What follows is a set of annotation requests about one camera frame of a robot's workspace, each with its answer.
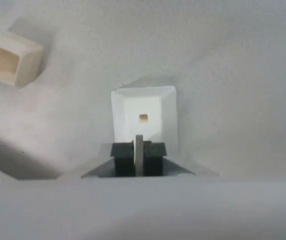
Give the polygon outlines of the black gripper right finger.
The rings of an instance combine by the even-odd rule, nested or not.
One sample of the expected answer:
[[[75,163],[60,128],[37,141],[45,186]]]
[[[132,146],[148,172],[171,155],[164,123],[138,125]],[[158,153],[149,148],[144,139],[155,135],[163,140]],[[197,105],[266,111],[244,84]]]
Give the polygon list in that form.
[[[193,172],[166,158],[165,143],[144,141],[144,176],[145,177],[175,177]]]

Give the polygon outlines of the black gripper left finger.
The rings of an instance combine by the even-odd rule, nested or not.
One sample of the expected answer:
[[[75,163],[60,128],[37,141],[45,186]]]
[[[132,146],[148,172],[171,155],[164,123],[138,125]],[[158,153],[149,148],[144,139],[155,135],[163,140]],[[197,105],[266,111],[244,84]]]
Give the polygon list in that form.
[[[114,142],[104,144],[98,156],[101,164],[92,168],[89,172],[83,174],[82,178],[117,178],[134,177],[134,143]]]

